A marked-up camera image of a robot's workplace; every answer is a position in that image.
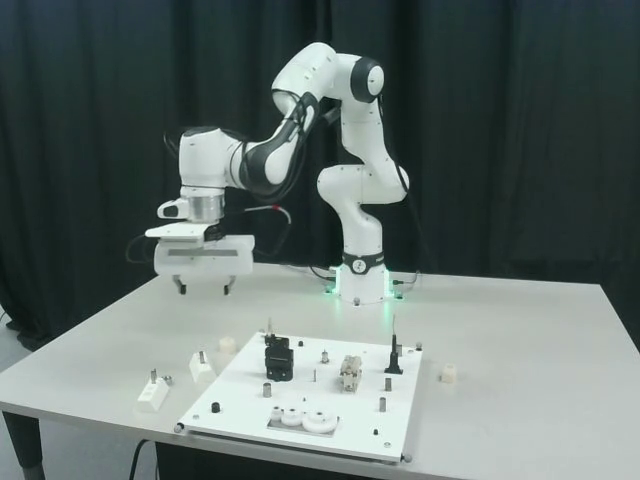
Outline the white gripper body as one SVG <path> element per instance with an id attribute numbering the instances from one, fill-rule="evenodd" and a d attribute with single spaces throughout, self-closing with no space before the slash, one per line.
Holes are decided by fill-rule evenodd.
<path id="1" fill-rule="evenodd" d="M 155 248 L 158 275 L 181 277 L 237 276 L 253 271 L 252 235 L 227 235 L 220 240 L 173 242 L 162 239 Z"/>

